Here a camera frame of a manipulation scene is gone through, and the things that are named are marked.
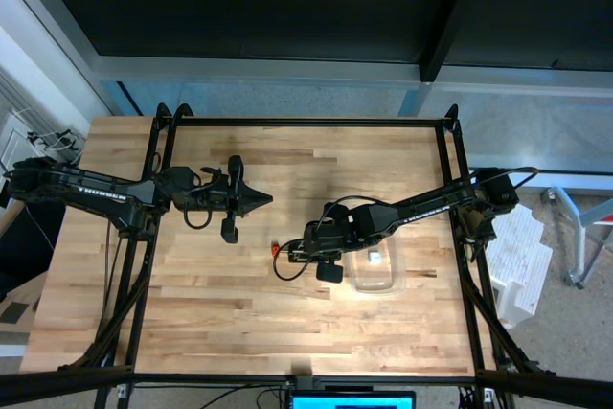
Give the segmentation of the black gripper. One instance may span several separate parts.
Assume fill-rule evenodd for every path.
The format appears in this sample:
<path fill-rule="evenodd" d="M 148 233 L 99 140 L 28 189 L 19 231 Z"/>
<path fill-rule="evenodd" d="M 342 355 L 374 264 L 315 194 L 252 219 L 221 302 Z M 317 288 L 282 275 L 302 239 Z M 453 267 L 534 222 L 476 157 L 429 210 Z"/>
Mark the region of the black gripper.
<path fill-rule="evenodd" d="M 334 202 L 327 203 L 322 216 L 311 221 L 304 231 L 304 252 L 309 264 L 316 264 L 316 279 L 340 284 L 344 268 L 338 264 L 352 242 L 349 208 Z"/>
<path fill-rule="evenodd" d="M 240 183 L 243 179 L 243 163 L 238 155 L 229 158 L 226 174 L 221 169 L 212 167 L 202 167 L 200 171 L 210 174 L 211 180 L 206 184 L 195 186 L 186 195 L 184 222 L 193 230 L 203 230 L 211 223 L 213 212 L 223 212 L 226 217 L 222 219 L 220 234 L 225 242 L 237 242 L 236 217 L 239 197 L 242 197 L 240 214 L 245 216 L 271 203 L 271 195 L 252 189 L 244 182 Z M 190 222 L 189 212 L 196 211 L 207 212 L 207 219 L 203 224 L 195 225 Z"/>

